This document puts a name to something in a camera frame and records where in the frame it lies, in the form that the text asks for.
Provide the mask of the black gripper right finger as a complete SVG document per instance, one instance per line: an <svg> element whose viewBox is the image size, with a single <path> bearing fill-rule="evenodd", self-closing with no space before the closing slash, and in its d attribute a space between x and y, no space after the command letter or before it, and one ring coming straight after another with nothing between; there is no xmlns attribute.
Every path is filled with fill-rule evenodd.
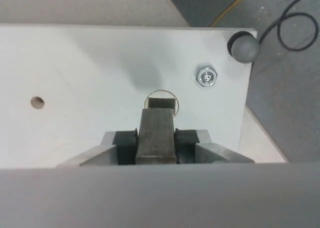
<svg viewBox="0 0 320 228"><path fill-rule="evenodd" d="M247 156L214 143L206 129L176 129L174 141L178 164L255 163Z"/></svg>

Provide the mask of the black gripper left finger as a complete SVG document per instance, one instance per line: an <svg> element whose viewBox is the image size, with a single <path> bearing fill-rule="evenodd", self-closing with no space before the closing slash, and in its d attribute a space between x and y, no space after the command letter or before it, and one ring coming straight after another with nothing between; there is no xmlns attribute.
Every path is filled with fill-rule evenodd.
<svg viewBox="0 0 320 228"><path fill-rule="evenodd" d="M99 145L80 153L58 167L134 165L138 148L138 132L108 131Z"/></svg>

